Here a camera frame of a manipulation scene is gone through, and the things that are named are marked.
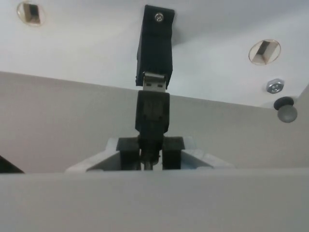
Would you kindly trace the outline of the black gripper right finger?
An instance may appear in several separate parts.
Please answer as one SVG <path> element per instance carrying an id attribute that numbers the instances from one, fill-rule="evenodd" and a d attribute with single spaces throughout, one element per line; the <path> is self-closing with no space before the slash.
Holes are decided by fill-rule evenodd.
<path id="1" fill-rule="evenodd" d="M 197 148 L 192 137 L 165 137 L 162 146 L 164 170 L 234 169 L 235 166 Z"/>

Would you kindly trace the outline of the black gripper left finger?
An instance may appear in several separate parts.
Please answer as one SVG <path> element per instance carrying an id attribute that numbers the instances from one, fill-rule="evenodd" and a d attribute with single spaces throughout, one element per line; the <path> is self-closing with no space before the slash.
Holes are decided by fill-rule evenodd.
<path id="1" fill-rule="evenodd" d="M 66 169 L 67 172 L 140 170 L 140 148 L 136 137 L 110 138 L 103 151 Z"/>

